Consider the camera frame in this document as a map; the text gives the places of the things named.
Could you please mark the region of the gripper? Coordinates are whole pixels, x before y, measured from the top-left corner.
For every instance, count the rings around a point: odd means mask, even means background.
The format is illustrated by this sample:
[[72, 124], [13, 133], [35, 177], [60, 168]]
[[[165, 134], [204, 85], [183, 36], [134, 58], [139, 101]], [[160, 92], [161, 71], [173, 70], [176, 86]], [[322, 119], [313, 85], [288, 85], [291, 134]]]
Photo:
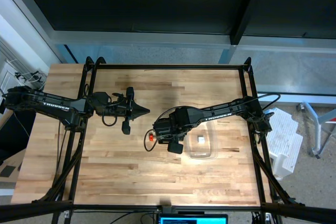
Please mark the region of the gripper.
[[146, 115], [150, 113], [150, 110], [138, 105], [134, 100], [134, 88], [128, 87], [126, 89], [125, 97], [123, 101], [118, 105], [116, 110], [117, 119], [124, 118], [122, 122], [121, 130], [123, 134], [130, 134], [130, 120], [132, 115], [132, 110], [134, 111], [133, 118], [139, 118], [140, 116]]
[[164, 137], [168, 141], [168, 152], [175, 154], [183, 153], [184, 132], [180, 128], [175, 128]]

